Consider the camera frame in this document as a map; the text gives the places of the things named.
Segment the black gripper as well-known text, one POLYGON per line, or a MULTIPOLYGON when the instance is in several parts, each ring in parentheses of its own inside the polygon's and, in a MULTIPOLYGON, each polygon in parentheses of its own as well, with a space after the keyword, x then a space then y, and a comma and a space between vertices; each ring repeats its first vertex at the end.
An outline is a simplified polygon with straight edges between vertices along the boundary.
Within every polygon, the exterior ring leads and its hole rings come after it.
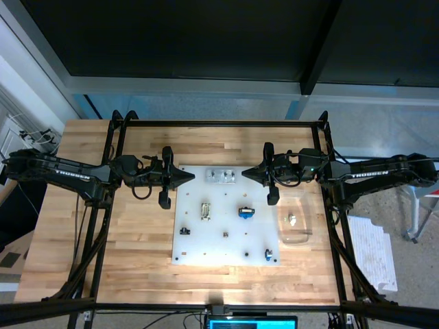
POLYGON ((179 186, 194 180, 195 175, 185 169, 179 169, 172 165, 174 154, 170 146, 163 148, 161 160, 157 156, 142 156, 142 158, 150 160, 150 165, 142 170, 141 177, 139 178, 140 186, 147 186, 150 190, 149 194, 143 197, 143 199, 147 199, 151 195, 153 187, 161 187, 162 191, 158 194, 158 204, 162 209, 170 209, 171 199, 169 197, 169 190, 175 190, 179 186))
POLYGON ((243 177, 269 188, 267 196, 269 206, 277 205, 280 199, 277 184, 287 188, 294 188, 300 184, 300 170, 289 158, 288 154, 275 154, 274 145, 265 143, 263 148, 264 162, 242 171, 243 177))

